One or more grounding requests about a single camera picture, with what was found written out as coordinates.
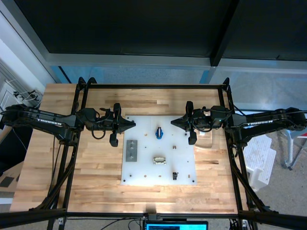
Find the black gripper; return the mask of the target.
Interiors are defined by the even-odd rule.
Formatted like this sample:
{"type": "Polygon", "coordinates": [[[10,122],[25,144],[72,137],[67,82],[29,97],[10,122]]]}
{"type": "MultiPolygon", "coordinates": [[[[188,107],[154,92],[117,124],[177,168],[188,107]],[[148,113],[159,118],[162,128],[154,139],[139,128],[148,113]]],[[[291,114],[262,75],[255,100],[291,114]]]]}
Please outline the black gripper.
{"type": "Polygon", "coordinates": [[[193,102],[187,101],[186,113],[184,116],[171,121],[171,124],[189,132],[189,145],[194,145],[197,141],[197,134],[195,129],[199,132],[207,133],[212,130],[210,118],[207,118],[204,112],[208,112],[204,106],[202,109],[194,109],[193,102]]]}
{"type": "Polygon", "coordinates": [[[103,131],[101,137],[94,137],[97,140],[103,139],[106,135],[106,131],[112,131],[109,138],[109,143],[112,147],[118,146],[117,133],[119,133],[119,118],[120,124],[120,133],[125,132],[126,130],[136,126],[136,123],[132,120],[127,120],[121,116],[121,106],[119,103],[115,103],[113,106],[113,111],[111,109],[99,108],[99,110],[104,111],[105,115],[103,117],[97,118],[95,131],[103,131]]]}

